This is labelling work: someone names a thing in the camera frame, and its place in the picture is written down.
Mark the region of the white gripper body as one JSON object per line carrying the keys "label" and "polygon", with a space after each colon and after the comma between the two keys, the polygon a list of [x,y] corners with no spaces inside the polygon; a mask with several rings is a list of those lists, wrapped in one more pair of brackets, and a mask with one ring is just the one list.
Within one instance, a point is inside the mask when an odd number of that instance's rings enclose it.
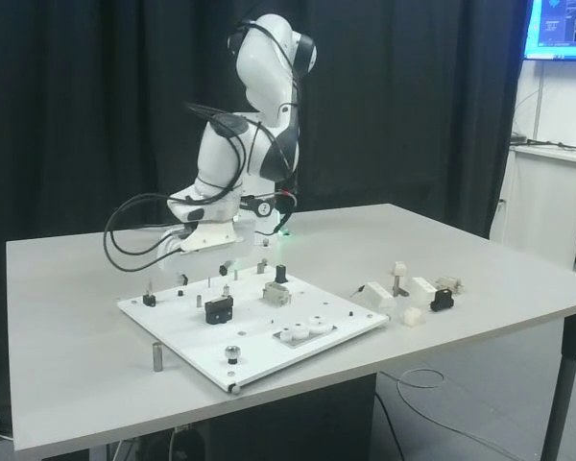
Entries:
{"label": "white gripper body", "polygon": [[158,265],[172,276],[217,274],[221,266],[229,267],[252,251],[255,228],[255,219],[241,217],[170,227],[157,247],[156,256],[166,256]]}

